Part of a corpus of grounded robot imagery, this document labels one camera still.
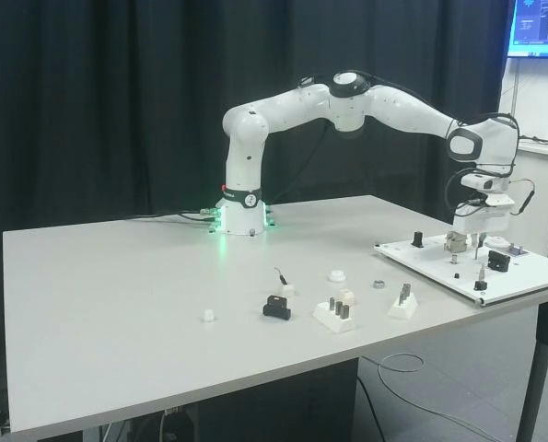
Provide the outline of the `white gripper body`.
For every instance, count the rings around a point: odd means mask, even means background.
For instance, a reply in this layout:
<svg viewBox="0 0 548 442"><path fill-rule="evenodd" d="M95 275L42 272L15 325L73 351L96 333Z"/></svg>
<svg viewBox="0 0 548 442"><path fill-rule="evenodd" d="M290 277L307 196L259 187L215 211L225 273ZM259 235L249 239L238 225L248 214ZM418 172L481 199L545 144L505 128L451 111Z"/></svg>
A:
<svg viewBox="0 0 548 442"><path fill-rule="evenodd" d="M453 218L454 231L503 231L509 223L509 210L503 207L463 205Z"/></svg>

